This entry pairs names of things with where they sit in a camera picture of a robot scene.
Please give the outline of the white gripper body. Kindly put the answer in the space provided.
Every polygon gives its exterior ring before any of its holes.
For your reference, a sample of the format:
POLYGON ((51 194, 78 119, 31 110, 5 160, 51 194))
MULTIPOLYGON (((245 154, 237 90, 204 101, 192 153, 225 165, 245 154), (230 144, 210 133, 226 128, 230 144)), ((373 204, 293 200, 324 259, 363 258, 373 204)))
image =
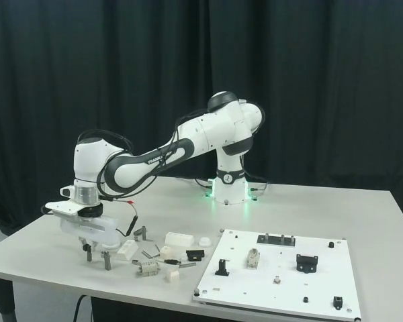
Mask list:
POLYGON ((68 234, 80 237, 106 246, 118 244, 118 220, 100 216, 92 219, 82 219, 78 216, 60 218, 60 228, 68 234))

